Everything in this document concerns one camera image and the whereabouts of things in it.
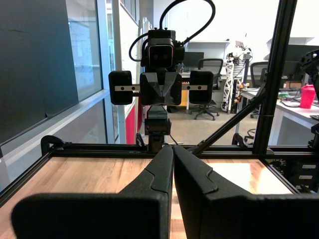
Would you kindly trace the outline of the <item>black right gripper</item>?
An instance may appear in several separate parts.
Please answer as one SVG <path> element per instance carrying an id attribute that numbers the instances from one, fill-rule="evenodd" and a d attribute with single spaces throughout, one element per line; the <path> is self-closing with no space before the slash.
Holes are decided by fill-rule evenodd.
<path id="1" fill-rule="evenodd" d="M 188 79 L 181 73 L 165 68 L 152 69 L 140 75 L 133 84 L 130 71 L 112 71 L 109 74 L 111 102 L 128 105 L 133 97 L 140 97 L 142 105 L 180 105 L 182 91 L 189 91 L 189 102 L 205 104 L 211 101 L 214 75 L 210 71 L 193 70 Z"/>

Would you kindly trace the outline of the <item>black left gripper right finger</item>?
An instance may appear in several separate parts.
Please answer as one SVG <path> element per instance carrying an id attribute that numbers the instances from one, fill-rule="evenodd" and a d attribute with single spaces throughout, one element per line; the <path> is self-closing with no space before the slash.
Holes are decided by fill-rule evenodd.
<path id="1" fill-rule="evenodd" d="M 189 239 L 316 239 L 316 194 L 252 194 L 181 146 L 174 180 Z"/>

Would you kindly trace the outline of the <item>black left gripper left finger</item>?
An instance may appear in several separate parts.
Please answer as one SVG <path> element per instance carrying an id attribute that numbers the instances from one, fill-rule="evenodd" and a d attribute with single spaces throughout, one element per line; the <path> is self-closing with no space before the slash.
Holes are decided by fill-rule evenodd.
<path id="1" fill-rule="evenodd" d="M 117 194 L 42 193 L 11 213 L 19 239 L 167 239 L 170 232 L 173 150 L 164 146 Z"/>

